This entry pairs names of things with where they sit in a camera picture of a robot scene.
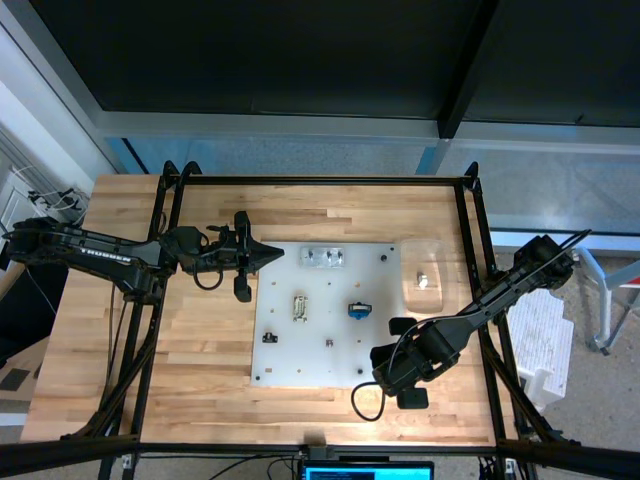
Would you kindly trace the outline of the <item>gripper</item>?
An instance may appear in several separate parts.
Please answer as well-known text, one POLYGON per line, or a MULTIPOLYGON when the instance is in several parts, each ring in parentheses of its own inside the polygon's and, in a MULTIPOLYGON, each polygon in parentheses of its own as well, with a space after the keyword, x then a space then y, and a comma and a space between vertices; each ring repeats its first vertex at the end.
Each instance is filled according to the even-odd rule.
POLYGON ((207 249, 207 265, 218 273, 217 282, 207 290, 216 290, 222 284, 225 271, 235 271, 233 293, 241 303, 249 303, 252 290, 248 274, 256 274, 266 265, 284 256, 284 250, 260 243, 251 235, 251 225, 246 211, 234 214, 234 230, 228 226, 213 227, 219 233, 218 240, 207 249))
POLYGON ((399 338, 370 351, 374 380, 386 397, 396 399, 401 410, 420 410, 429 406, 426 388, 416 386, 430 372, 430 361, 414 340, 421 324, 423 321, 414 318, 392 318, 390 334, 399 338))

